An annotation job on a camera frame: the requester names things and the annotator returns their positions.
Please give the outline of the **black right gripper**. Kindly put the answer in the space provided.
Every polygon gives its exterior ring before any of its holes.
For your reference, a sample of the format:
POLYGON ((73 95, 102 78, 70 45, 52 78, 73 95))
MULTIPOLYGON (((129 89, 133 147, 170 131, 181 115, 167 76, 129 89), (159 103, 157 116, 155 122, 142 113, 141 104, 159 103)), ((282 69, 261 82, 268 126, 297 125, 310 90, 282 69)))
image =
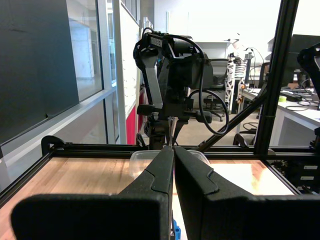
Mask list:
POLYGON ((139 116, 146 116, 147 122, 151 126, 168 126, 168 146, 173 145, 173 136, 174 143, 177 141, 181 129, 188 123, 189 118, 195 118, 199 123, 206 121, 210 124, 213 117, 208 111, 204 111, 201 114, 199 110, 189 110, 188 105, 185 103, 165 103, 160 97, 148 99, 148 104, 139 104, 137 114, 139 116), (175 118, 184 122, 177 122, 175 126, 175 118))

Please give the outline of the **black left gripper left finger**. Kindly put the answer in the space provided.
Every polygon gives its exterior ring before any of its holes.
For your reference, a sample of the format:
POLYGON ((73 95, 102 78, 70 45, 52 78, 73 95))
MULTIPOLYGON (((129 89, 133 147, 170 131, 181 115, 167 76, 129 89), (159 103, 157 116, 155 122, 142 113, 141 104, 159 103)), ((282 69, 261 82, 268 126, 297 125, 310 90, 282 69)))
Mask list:
POLYGON ((174 151, 165 146, 118 194, 38 194, 11 212, 18 240, 168 240, 174 151))

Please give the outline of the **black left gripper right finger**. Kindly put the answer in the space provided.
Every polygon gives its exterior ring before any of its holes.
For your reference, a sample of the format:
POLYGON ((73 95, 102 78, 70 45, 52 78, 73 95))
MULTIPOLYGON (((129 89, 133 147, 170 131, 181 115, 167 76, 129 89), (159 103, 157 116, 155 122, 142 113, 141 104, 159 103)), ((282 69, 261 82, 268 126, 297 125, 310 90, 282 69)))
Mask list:
POLYGON ((186 149, 175 152, 175 186, 190 240, 317 240, 318 195, 253 195, 186 149))

